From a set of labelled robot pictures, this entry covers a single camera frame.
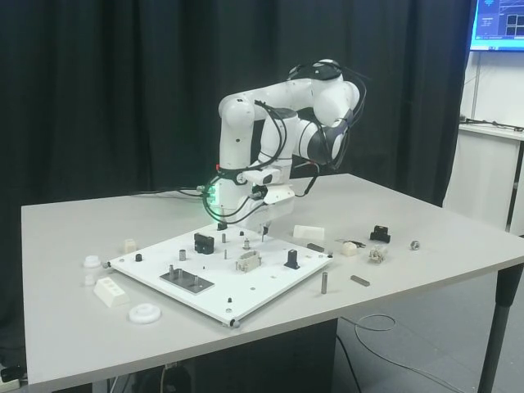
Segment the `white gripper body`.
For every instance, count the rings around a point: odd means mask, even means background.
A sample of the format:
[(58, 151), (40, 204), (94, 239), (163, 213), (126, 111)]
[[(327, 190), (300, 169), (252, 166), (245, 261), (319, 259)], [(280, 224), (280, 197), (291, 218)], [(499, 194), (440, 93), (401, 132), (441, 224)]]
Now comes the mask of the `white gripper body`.
[(260, 225), (268, 225), (275, 219), (284, 215), (289, 215), (294, 208), (295, 200), (287, 199), (275, 204), (263, 205), (260, 201), (249, 201), (246, 207), (241, 212), (241, 217), (255, 210), (254, 213), (248, 215), (241, 221), (241, 226), (245, 228), (259, 227)]

